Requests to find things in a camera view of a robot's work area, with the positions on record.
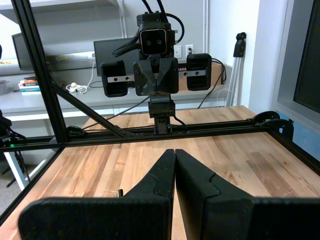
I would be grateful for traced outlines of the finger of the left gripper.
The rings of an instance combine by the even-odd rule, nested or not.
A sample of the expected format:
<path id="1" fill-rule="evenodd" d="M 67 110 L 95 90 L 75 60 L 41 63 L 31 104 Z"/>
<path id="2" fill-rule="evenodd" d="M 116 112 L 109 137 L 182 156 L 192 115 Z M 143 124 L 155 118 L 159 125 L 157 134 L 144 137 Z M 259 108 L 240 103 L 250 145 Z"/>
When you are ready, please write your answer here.
<path id="1" fill-rule="evenodd" d="M 133 65 L 135 92 L 138 96 L 154 96 L 156 78 L 150 60 L 137 60 Z"/>
<path id="2" fill-rule="evenodd" d="M 175 57 L 160 59 L 156 91 L 160 95 L 176 94 L 179 91 L 179 63 Z"/>

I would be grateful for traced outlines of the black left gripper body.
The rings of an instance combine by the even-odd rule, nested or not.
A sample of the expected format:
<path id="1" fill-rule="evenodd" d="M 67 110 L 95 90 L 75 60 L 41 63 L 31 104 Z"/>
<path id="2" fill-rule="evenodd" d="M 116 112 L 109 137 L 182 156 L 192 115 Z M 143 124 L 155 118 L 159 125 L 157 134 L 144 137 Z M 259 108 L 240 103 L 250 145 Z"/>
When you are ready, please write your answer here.
<path id="1" fill-rule="evenodd" d="M 152 71 L 157 85 L 157 76 L 160 68 L 159 55 L 154 55 L 145 60 L 150 60 Z M 135 88 L 134 64 L 133 74 L 127 74 L 124 61 L 102 63 L 100 65 L 104 94 L 107 97 L 123 97 L 128 94 L 130 84 Z M 185 64 L 178 64 L 178 83 L 180 78 L 186 79 L 189 91 L 204 91 L 211 86 L 212 57 L 207 53 L 190 54 Z M 153 96 L 162 96 L 156 92 Z"/>

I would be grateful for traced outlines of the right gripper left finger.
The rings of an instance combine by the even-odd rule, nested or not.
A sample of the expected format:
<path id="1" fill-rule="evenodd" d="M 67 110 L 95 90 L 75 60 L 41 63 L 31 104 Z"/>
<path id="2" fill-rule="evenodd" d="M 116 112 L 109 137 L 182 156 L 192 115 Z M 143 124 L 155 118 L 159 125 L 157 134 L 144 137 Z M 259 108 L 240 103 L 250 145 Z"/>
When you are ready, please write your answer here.
<path id="1" fill-rule="evenodd" d="M 166 150 L 124 196 L 49 197 L 19 215 L 23 240 L 169 240 L 175 151 Z"/>

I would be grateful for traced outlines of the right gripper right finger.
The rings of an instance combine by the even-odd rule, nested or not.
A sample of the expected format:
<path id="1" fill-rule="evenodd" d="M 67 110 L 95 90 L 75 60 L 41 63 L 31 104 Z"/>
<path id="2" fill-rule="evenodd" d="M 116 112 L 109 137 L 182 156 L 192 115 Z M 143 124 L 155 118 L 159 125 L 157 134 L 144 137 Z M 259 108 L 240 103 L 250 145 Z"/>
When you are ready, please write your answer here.
<path id="1" fill-rule="evenodd" d="M 314 240 L 318 198 L 254 197 L 182 149 L 176 191 L 189 240 Z"/>

